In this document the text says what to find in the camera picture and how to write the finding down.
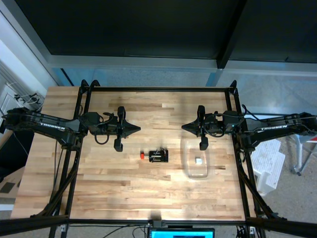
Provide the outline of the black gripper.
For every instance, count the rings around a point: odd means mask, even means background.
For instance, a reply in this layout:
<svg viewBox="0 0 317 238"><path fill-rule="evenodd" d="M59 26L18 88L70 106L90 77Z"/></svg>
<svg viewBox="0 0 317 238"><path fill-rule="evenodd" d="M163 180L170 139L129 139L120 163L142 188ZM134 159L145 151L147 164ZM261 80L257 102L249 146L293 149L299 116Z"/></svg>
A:
<svg viewBox="0 0 317 238"><path fill-rule="evenodd" d="M108 137L111 135L116 136L116 139L114 140L114 149L116 152L123 151L123 144L121 143L122 137L127 138L129 135L141 130L139 126L133 125L125 120L125 116L125 108L120 106L117 110L117 116L112 114L107 123L106 135Z"/></svg>
<svg viewBox="0 0 317 238"><path fill-rule="evenodd" d="M206 114L205 107L202 105L198 106L197 111L198 120L182 125L182 129L195 136L200 137L201 142L199 148L201 151L205 151L209 146L209 140L206 135L210 135L214 138L220 137L220 127L213 114Z"/></svg>

